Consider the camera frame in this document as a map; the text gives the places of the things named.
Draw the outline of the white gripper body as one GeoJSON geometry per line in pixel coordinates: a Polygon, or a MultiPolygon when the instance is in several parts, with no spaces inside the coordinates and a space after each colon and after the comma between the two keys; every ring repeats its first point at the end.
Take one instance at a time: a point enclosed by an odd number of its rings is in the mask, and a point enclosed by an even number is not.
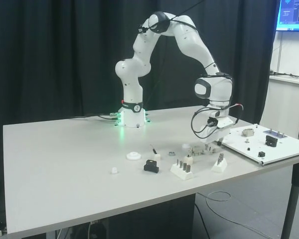
{"type": "Polygon", "coordinates": [[[218,139],[224,137],[225,130],[223,128],[218,127],[207,127],[201,134],[200,134],[200,141],[204,144],[209,144],[213,141],[217,141],[218,139]]]}

